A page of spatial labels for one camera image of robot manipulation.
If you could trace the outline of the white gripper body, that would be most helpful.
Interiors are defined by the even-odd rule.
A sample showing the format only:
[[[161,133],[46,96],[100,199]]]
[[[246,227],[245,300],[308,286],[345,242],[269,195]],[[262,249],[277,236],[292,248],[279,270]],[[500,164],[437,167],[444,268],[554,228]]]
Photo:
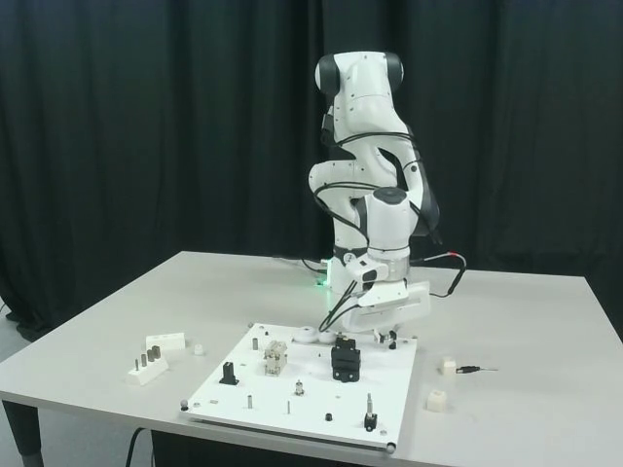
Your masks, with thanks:
[[[388,331],[430,313],[428,281],[410,283],[380,281],[348,300],[348,311],[340,324],[350,332]]]

